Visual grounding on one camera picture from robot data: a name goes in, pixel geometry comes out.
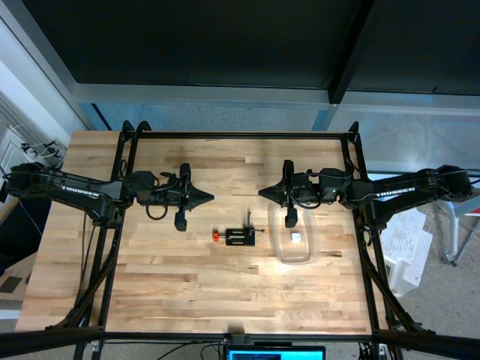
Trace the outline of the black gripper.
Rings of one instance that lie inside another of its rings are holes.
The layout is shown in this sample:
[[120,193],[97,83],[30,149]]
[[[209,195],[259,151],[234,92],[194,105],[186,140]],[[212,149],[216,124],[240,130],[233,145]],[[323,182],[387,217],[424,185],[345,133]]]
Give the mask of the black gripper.
[[277,184],[259,190],[259,195],[280,207],[286,206],[285,226],[294,228],[298,222],[295,206],[314,210],[320,206],[318,186],[311,181],[312,172],[294,173],[291,160],[283,163],[283,179]]
[[213,201],[214,195],[196,188],[191,183],[191,167],[188,163],[180,166],[179,175],[171,172],[161,172],[161,177],[167,178],[166,183],[160,186],[161,202],[165,206],[176,206],[178,211],[175,213],[174,225],[178,231],[187,229],[187,220],[185,212],[188,210],[189,196],[190,209]]

